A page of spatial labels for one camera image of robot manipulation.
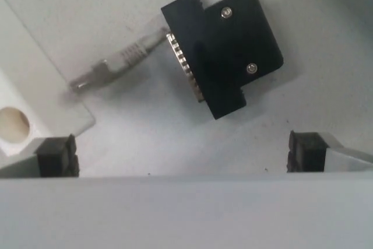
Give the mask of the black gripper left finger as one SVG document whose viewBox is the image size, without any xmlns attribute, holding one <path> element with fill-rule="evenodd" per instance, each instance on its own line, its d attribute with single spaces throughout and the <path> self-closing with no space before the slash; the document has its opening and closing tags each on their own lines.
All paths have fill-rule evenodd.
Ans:
<svg viewBox="0 0 373 249">
<path fill-rule="evenodd" d="M 79 177 L 76 138 L 35 138 L 20 153 L 1 157 L 2 178 Z"/>
</svg>

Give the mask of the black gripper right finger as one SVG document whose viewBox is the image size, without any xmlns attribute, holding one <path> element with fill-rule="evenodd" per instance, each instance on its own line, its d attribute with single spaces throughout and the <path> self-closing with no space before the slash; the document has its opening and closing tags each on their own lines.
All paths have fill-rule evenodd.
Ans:
<svg viewBox="0 0 373 249">
<path fill-rule="evenodd" d="M 289 173 L 371 171 L 372 155 L 343 146 L 327 132 L 291 131 L 288 141 Z"/>
</svg>

